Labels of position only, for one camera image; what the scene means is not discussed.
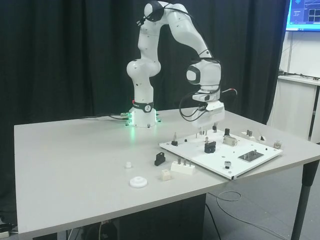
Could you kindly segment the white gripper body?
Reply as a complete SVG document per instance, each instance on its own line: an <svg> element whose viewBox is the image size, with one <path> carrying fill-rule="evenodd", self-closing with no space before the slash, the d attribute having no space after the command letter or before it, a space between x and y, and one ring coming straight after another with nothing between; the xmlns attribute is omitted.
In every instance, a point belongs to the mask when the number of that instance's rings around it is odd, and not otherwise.
<svg viewBox="0 0 320 240"><path fill-rule="evenodd" d="M196 128L211 128L214 124L225 118L225 107L223 104L214 106L211 110L198 110L192 117L192 125Z"/></svg>

